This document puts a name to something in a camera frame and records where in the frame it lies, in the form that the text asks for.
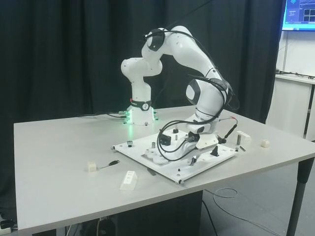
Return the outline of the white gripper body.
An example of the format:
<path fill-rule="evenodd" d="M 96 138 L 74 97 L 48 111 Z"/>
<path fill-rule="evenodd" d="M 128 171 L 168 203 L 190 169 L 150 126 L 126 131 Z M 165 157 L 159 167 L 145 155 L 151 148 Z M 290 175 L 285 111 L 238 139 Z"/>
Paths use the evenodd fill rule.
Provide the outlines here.
<path fill-rule="evenodd" d="M 192 137 L 179 139 L 176 142 L 175 148 L 178 148 L 181 144 L 183 145 L 172 153 L 172 160 L 200 156 L 203 153 L 212 151 L 219 143 L 216 134 L 199 134 L 198 137 L 198 141 L 193 141 Z"/>

